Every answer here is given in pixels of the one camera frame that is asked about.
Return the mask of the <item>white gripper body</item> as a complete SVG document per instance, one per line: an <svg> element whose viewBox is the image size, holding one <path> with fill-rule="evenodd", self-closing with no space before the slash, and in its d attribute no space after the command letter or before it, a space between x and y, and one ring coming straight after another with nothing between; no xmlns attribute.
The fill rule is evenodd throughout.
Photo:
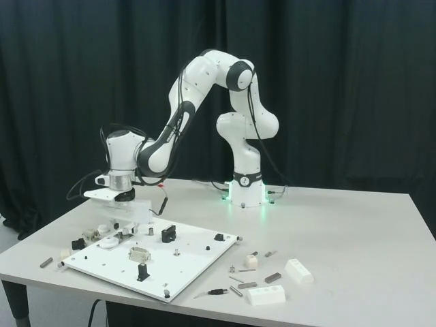
<svg viewBox="0 0 436 327"><path fill-rule="evenodd" d="M149 200L132 200L115 202L91 200L97 212L110 221L129 221L139 224L152 222L151 202Z"/></svg>

